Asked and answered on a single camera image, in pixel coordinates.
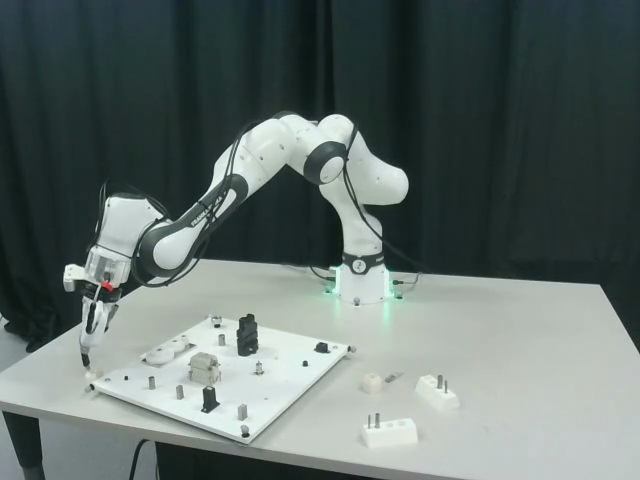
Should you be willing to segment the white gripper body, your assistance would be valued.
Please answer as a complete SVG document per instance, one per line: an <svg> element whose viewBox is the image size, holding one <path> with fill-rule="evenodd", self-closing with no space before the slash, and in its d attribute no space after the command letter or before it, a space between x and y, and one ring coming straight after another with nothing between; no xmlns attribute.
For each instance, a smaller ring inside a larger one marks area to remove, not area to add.
<svg viewBox="0 0 640 480"><path fill-rule="evenodd" d="M79 337L82 349L91 349L100 344L108 324L109 313L109 304L101 300L82 299L82 323Z"/></svg>

